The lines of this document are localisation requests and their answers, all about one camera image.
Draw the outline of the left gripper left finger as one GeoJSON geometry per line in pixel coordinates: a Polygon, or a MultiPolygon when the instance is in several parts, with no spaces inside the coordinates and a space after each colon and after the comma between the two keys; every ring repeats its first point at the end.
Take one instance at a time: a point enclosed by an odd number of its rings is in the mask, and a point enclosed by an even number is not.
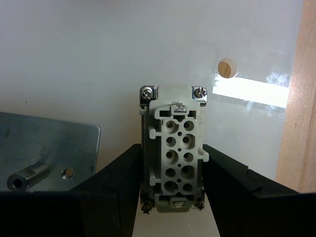
{"type": "Polygon", "coordinates": [[[135,144],[66,192],[1,193],[3,237],[130,237],[142,181],[135,144]]]}

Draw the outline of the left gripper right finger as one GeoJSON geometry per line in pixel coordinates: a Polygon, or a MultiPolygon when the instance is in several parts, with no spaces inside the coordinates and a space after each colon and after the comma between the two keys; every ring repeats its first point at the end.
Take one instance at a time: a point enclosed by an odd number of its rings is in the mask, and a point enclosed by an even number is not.
{"type": "Polygon", "coordinates": [[[204,190],[222,237],[314,237],[316,195],[299,193],[204,144],[204,190]]]}

